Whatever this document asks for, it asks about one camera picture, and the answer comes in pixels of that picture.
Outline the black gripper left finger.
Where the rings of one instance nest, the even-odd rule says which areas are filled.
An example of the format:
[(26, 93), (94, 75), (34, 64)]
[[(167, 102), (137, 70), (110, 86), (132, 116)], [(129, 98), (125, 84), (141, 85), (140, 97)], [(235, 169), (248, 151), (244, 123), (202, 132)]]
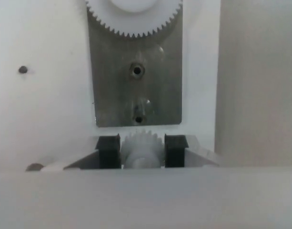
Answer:
[(120, 135), (99, 136), (91, 153), (74, 160), (64, 169), (121, 169)]

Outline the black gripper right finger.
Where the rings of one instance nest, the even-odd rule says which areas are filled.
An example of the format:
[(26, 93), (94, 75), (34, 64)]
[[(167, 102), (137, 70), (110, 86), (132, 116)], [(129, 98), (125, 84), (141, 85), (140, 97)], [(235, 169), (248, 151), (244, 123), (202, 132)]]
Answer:
[(218, 167), (220, 156), (200, 145), (194, 135), (165, 135), (165, 167)]

